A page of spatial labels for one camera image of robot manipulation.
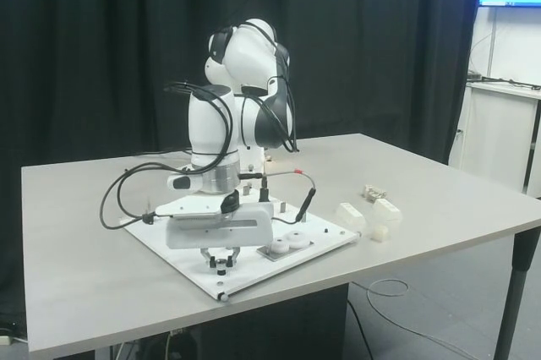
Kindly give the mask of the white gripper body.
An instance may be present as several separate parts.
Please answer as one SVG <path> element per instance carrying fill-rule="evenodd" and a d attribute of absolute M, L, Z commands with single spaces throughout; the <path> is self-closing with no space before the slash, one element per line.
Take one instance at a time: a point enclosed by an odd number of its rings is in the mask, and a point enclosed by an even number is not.
<path fill-rule="evenodd" d="M 273 240 L 274 205 L 243 203 L 229 214 L 167 220 L 166 245 L 171 249 L 241 248 Z"/>

